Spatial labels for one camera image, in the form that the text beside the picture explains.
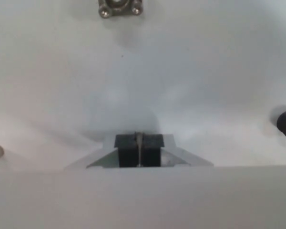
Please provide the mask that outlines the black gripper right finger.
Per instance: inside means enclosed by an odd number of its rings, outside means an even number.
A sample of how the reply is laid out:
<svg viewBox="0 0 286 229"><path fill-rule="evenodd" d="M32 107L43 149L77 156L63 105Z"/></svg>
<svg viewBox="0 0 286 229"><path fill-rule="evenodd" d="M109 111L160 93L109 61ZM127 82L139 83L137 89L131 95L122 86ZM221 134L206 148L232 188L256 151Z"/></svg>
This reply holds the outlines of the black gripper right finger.
<svg viewBox="0 0 286 229"><path fill-rule="evenodd" d="M177 146L172 134L144 135L141 146L143 167L213 167L214 164L202 157Z"/></svg>

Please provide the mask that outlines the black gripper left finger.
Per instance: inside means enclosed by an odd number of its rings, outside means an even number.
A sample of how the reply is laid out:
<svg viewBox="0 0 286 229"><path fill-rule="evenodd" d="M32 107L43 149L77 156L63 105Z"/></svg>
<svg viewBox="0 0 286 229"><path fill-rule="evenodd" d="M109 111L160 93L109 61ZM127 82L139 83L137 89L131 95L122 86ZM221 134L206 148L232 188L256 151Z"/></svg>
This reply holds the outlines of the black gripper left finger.
<svg viewBox="0 0 286 229"><path fill-rule="evenodd" d="M72 162L67 168L123 168L136 167L139 156L134 135L122 138L108 135L103 147Z"/></svg>

